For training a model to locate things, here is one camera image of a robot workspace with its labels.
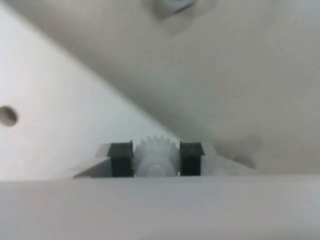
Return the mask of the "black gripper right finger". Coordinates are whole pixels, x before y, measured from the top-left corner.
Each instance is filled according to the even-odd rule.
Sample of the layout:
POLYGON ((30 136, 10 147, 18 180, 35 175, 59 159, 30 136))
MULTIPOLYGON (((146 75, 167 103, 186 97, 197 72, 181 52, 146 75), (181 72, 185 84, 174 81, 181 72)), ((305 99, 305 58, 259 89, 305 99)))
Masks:
POLYGON ((181 176, 257 175, 253 164, 238 162, 217 154, 209 142, 180 142, 181 176))

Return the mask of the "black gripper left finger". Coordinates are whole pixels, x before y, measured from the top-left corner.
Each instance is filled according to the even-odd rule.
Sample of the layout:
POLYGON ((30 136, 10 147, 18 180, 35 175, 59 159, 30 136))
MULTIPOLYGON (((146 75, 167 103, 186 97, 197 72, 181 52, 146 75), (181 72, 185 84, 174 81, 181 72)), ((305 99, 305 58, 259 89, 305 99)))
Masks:
POLYGON ((102 143, 95 156, 74 167, 74 178, 126 178, 133 176, 133 142, 102 143))

